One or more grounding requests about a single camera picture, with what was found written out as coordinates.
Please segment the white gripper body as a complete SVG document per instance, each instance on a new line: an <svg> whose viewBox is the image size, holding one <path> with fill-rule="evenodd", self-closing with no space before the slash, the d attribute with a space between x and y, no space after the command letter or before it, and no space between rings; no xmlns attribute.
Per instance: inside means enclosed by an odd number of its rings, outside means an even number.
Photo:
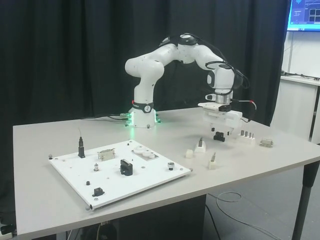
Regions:
<svg viewBox="0 0 320 240"><path fill-rule="evenodd" d="M210 123L214 128L217 126L225 126L231 129L240 128L243 114L239 111L231 110L229 112L217 112L203 110L203 119Z"/></svg>

